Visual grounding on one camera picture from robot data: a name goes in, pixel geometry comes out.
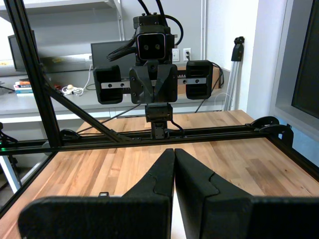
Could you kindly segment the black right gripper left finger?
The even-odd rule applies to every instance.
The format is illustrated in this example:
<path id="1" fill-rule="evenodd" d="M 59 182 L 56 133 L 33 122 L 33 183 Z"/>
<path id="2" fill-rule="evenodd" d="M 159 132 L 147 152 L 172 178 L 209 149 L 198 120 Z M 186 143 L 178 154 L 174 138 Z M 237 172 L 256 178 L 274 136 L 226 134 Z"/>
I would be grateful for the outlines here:
<path id="1" fill-rule="evenodd" d="M 168 239 L 174 150 L 167 149 L 121 197 L 44 197 L 19 214 L 23 239 Z"/>

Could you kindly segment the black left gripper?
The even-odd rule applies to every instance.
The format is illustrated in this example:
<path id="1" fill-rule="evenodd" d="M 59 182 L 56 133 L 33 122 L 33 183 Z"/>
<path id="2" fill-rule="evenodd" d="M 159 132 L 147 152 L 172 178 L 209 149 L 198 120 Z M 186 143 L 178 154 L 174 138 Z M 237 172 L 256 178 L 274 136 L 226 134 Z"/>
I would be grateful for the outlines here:
<path id="1" fill-rule="evenodd" d="M 213 66 L 208 60 L 188 61 L 183 76 L 176 65 L 150 60 L 134 66 L 128 79 L 121 77 L 118 65 L 93 70 L 98 102 L 119 104 L 130 94 L 134 104 L 173 103 L 177 101 L 178 85 L 185 84 L 186 97 L 205 100 L 211 96 Z"/>

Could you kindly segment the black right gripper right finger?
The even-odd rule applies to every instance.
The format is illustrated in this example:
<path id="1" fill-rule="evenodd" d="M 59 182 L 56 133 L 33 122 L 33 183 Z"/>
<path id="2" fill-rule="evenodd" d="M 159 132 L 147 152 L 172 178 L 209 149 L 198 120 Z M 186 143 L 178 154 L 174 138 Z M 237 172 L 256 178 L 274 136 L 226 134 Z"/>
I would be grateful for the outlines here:
<path id="1" fill-rule="evenodd" d="M 183 149 L 175 155 L 175 186 L 187 238 L 318 238 L 317 197 L 253 196 Z"/>

